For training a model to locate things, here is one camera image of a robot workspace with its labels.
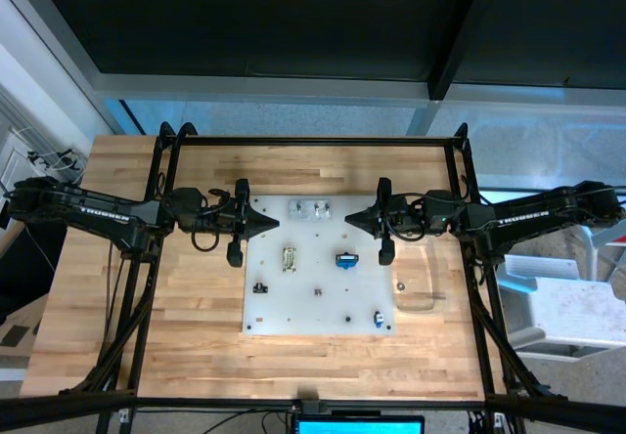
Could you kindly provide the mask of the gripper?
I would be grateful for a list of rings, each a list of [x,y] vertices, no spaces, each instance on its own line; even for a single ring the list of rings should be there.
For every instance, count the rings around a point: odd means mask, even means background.
[[[414,204],[410,204],[405,195],[392,193],[391,181],[379,178],[377,187],[377,204],[350,213],[345,222],[381,240],[379,264],[389,266],[395,258],[395,242],[393,239],[413,243],[421,239],[421,220]]]
[[[243,240],[251,241],[253,238],[260,237],[280,227],[277,219],[256,209],[258,200],[256,198],[249,200],[249,194],[248,179],[237,180],[234,195],[218,213],[216,222],[217,231],[221,235],[232,237],[227,246],[226,259],[228,264],[234,268],[243,266]],[[246,221],[253,223],[248,229],[246,228]]]

